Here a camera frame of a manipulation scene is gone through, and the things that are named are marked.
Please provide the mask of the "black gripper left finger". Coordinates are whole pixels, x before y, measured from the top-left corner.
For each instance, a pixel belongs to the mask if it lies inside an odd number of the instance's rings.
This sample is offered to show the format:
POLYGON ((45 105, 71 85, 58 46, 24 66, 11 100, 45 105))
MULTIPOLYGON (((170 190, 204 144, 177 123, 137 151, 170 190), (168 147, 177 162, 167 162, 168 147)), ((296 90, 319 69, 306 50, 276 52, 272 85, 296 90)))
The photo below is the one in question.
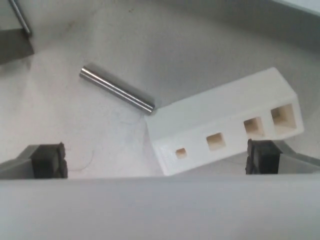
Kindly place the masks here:
POLYGON ((16 158, 0 164, 2 180, 67 179, 65 145, 28 145, 16 158))

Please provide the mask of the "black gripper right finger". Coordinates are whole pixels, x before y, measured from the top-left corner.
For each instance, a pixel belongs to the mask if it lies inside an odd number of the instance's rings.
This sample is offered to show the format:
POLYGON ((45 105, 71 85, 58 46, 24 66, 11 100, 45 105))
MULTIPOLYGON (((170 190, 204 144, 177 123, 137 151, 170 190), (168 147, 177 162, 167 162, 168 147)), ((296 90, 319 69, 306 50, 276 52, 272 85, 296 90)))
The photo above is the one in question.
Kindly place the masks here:
POLYGON ((247 141, 247 175, 319 174, 320 160, 294 151, 283 140, 247 141))

